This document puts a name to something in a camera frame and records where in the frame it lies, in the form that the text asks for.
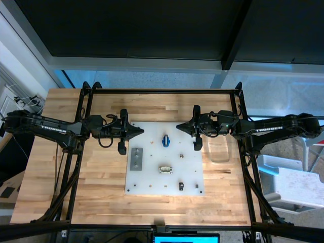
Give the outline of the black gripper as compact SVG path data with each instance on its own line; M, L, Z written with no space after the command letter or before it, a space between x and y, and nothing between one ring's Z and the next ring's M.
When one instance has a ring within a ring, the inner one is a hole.
M194 136L195 141L193 143L194 150L200 151L203 147L203 139L201 134L209 138L216 138L219 135L217 122L213 121L212 118L216 117L214 112L200 113L200 106L194 105L193 107L193 119L176 125L176 128L181 132L188 134L191 138Z
M117 150L120 155L126 155L127 149L125 146L125 141L127 139L127 126L129 124L127 110L122 109L120 111L119 118L114 114L108 114L106 117L111 119L111 122L105 125L105 138L109 138L111 140L111 143L108 147L113 144L114 138L119 138L120 141L118 142ZM144 133L144 130L140 127L135 126L135 124L129 124L129 131L132 131L129 134L129 139L132 139Z

